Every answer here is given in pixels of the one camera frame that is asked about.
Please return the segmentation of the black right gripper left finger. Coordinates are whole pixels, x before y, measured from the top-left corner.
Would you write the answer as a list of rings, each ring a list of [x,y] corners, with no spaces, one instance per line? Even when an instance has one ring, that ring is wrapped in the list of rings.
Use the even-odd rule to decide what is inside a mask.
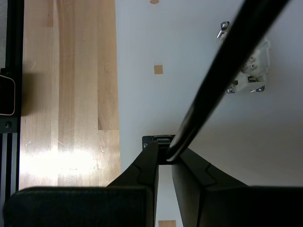
[[[158,187],[157,142],[151,142],[107,187],[31,187],[4,205],[7,227],[152,227]]]

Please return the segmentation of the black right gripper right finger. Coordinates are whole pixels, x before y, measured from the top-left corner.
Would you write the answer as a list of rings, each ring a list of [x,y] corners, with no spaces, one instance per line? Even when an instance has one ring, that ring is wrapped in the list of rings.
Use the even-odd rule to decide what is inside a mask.
[[[301,227],[301,187],[248,186],[187,148],[172,166],[185,227]]]

